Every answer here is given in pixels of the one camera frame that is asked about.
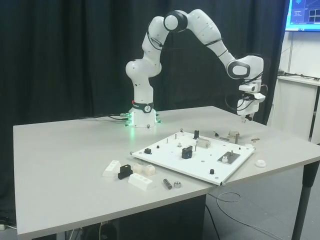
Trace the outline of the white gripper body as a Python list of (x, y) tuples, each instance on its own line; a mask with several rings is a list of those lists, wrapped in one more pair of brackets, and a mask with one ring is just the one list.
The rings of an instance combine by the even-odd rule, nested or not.
[(258, 112), (259, 102), (256, 99), (240, 99), (237, 102), (236, 113), (238, 116), (252, 115)]

